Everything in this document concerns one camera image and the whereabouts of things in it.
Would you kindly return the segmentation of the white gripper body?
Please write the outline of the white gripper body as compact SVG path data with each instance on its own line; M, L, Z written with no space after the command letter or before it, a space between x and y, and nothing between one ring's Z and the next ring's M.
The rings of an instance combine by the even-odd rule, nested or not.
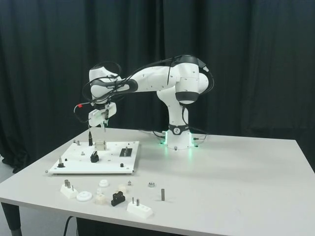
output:
M116 112L116 103L102 104L99 108L95 108L93 111L89 112L89 125L98 126L103 123L103 125L106 126L105 119L110 119Z

